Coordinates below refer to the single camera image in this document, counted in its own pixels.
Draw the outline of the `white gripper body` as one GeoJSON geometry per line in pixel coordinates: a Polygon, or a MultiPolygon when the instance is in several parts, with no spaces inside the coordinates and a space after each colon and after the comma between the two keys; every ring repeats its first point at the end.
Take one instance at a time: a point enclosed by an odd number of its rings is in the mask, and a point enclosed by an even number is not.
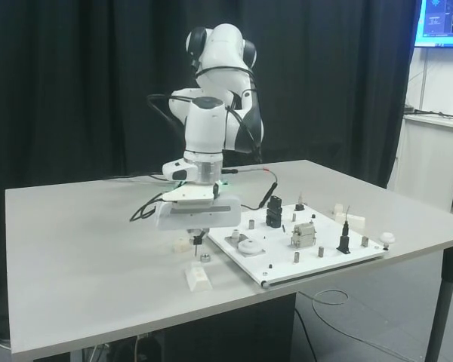
{"type": "Polygon", "coordinates": [[[159,230],[211,229],[237,226],[241,221],[238,198],[217,198],[212,202],[162,202],[156,208],[159,230]]]}

